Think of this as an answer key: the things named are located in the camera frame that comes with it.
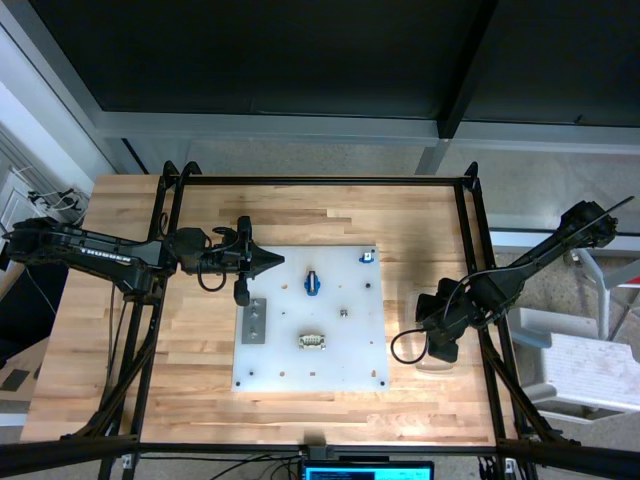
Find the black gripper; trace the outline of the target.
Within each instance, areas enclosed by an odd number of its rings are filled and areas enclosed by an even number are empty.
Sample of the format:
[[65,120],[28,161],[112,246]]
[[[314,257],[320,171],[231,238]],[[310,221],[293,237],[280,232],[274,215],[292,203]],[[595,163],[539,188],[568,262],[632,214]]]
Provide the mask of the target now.
[[[246,307],[250,303],[247,279],[250,276],[252,262],[252,224],[249,216],[237,220],[236,229],[227,228],[222,234],[221,265],[223,277],[235,275],[233,298],[238,306]],[[269,269],[284,263],[284,257],[275,252],[254,245],[254,275],[260,275]]]
[[433,295],[420,294],[416,325],[426,335],[427,354],[449,364],[455,363],[459,351],[457,340],[465,333],[474,312],[463,286],[452,279],[441,279]]

